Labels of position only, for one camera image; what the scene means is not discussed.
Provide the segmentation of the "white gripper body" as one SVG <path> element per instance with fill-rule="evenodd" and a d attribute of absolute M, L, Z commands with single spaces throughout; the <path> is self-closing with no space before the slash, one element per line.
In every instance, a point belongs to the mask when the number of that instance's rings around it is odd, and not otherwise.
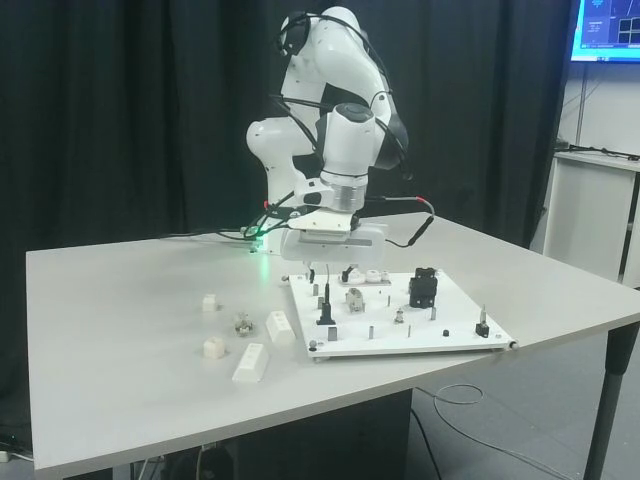
<path fill-rule="evenodd" d="M 283 234 L 283 259 L 308 263 L 376 263 L 384 255 L 387 225 L 364 223 L 348 233 L 289 230 Z"/>

